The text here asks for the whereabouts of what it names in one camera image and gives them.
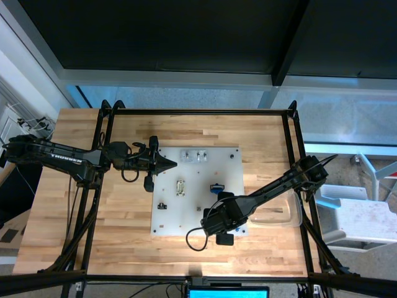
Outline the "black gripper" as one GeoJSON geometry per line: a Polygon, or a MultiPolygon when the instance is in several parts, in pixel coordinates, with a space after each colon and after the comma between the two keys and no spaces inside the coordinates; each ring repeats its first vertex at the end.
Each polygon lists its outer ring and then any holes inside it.
{"type": "Polygon", "coordinates": [[[177,162],[168,159],[158,152],[159,142],[157,136],[149,138],[149,145],[144,150],[140,150],[138,156],[133,159],[133,171],[136,176],[131,180],[134,183],[138,180],[140,173],[145,172],[143,187],[146,192],[154,191],[154,176],[177,167],[177,162]]]}
{"type": "Polygon", "coordinates": [[[233,220],[227,205],[233,196],[232,192],[219,192],[217,201],[210,208],[204,209],[200,223],[206,236],[206,242],[210,236],[214,235],[217,245],[232,246],[234,244],[234,236],[228,233],[233,220]]]}

